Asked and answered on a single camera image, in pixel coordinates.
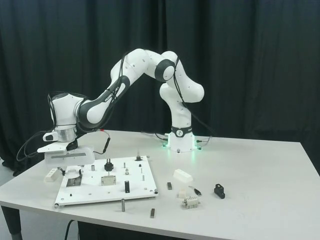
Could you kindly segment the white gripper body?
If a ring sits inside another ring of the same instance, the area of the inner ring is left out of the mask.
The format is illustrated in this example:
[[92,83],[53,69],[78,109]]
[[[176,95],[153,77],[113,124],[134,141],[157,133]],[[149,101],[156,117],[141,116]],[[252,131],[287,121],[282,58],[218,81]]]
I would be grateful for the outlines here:
[[93,164],[95,155],[91,147],[78,147],[66,152],[45,153],[44,161],[49,167],[68,167]]

